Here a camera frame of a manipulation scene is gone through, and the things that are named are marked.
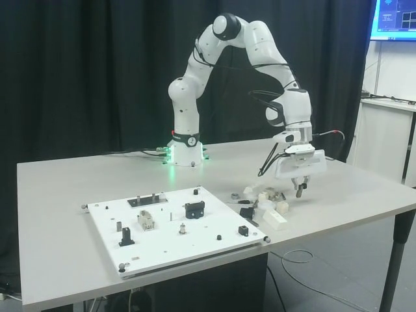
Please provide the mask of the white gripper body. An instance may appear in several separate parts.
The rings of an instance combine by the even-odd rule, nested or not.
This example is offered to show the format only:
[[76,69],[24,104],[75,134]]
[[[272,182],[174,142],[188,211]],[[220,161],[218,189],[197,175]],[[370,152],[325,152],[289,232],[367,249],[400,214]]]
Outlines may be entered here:
[[279,158],[274,177],[276,179],[295,179],[325,172],[326,155],[323,149],[304,155],[291,155]]

